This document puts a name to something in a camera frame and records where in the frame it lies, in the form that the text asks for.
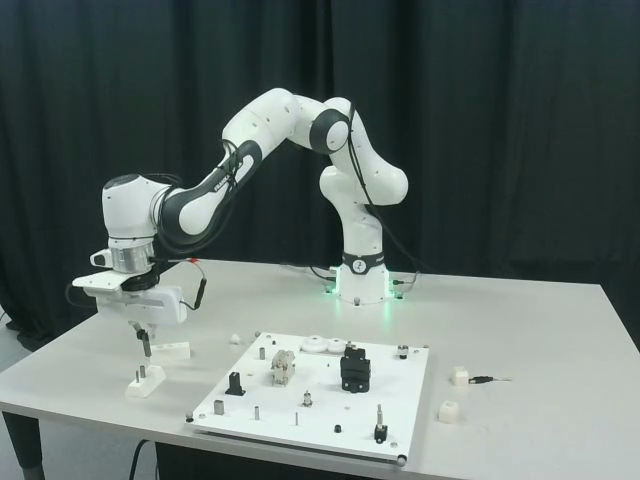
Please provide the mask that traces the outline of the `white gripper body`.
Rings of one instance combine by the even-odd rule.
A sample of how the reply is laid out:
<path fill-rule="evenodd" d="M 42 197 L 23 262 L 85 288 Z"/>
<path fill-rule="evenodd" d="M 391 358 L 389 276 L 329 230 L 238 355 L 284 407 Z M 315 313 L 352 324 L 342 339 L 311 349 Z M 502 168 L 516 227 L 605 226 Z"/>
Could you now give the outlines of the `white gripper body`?
<path fill-rule="evenodd" d="M 155 286 L 149 290 L 101 291 L 96 295 L 98 312 L 108 318 L 153 325 L 180 325 L 186 321 L 183 291 L 178 286 Z"/>

